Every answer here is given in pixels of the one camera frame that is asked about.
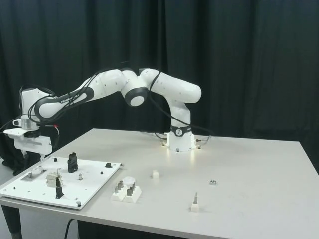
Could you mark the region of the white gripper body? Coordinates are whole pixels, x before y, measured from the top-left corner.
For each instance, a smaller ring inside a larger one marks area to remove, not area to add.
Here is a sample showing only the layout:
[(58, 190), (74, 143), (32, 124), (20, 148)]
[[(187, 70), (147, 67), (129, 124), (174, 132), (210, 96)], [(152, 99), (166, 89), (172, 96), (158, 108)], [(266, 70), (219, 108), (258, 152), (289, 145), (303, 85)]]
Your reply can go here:
[(52, 144), (50, 137), (39, 136), (36, 138), (16, 138), (14, 139), (14, 146), (21, 151), (28, 151), (33, 153), (51, 153)]

